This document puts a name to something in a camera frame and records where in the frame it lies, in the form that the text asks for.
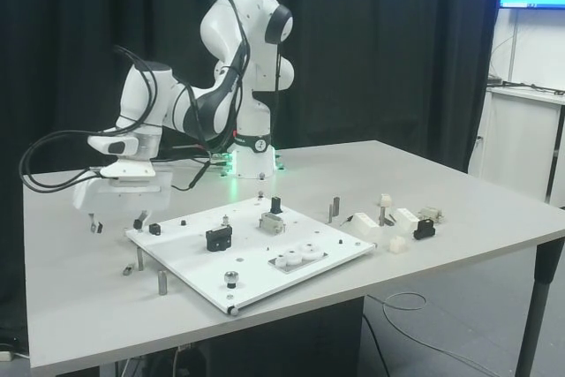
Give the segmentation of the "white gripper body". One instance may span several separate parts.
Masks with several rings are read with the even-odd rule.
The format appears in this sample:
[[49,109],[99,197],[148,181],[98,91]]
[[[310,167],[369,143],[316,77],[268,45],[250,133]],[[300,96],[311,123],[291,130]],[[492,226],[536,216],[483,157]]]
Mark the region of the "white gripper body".
[[87,214],[159,211],[169,207],[171,173],[142,179],[95,177],[75,187],[73,206]]

